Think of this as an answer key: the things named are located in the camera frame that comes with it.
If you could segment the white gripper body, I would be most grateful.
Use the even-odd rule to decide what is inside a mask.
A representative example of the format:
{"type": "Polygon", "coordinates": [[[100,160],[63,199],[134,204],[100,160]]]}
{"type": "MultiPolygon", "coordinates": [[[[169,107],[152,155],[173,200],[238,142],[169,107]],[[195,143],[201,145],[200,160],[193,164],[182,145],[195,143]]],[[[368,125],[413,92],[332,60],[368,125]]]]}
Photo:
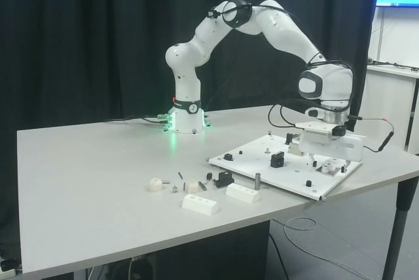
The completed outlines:
{"type": "Polygon", "coordinates": [[[303,152],[351,162],[362,161],[363,146],[364,136],[352,133],[330,139],[327,134],[303,131],[299,140],[303,152]]]}

